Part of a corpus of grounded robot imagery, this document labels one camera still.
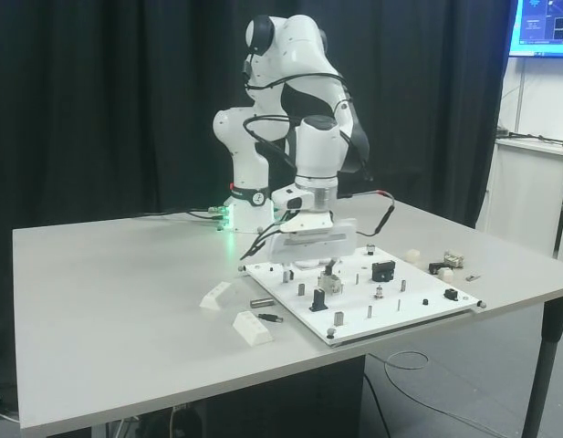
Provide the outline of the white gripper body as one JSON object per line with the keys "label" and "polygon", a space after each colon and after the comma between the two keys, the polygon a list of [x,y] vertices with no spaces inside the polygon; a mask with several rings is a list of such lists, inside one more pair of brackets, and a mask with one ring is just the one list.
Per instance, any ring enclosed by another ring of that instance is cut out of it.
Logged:
{"label": "white gripper body", "polygon": [[268,261],[291,264],[308,260],[351,256],[357,248],[357,220],[338,220],[328,230],[274,236],[268,245]]}

